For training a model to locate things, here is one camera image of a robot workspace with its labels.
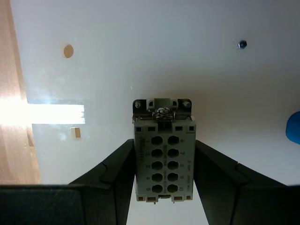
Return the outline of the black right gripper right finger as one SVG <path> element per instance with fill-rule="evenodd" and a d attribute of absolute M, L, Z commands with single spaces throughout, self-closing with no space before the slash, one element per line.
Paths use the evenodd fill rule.
<path fill-rule="evenodd" d="M 287 186 L 195 142 L 194 181 L 210 225 L 298 225 L 300 187 Z"/>

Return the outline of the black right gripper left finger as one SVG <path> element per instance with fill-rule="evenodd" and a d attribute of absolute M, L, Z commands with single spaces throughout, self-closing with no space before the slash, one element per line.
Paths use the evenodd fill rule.
<path fill-rule="evenodd" d="M 2 185 L 2 225 L 124 225 L 135 178 L 132 139 L 67 185 Z"/>

